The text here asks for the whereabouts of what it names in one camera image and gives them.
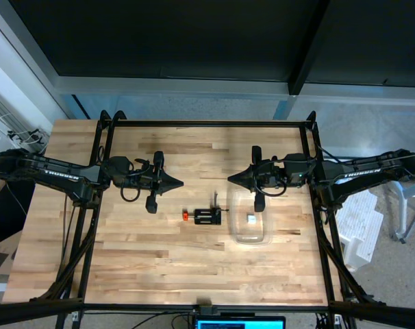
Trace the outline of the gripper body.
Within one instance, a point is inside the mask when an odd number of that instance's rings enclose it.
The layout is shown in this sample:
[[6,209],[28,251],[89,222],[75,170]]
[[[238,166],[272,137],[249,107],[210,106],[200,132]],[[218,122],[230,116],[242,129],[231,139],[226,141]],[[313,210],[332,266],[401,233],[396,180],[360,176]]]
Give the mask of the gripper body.
[[251,151],[251,179],[253,186],[251,191],[255,193],[254,210],[263,212],[266,207],[265,197],[280,197],[283,195],[283,179],[281,169],[275,164],[278,157],[262,159],[262,148],[252,146]]
[[142,164],[140,173],[136,178],[137,189],[150,192],[150,195],[146,199],[145,208],[148,213],[155,214],[158,209],[156,196],[159,193],[160,182],[162,181],[161,174],[164,168],[164,153],[162,151],[156,151],[152,164],[148,160],[136,159],[136,161]]

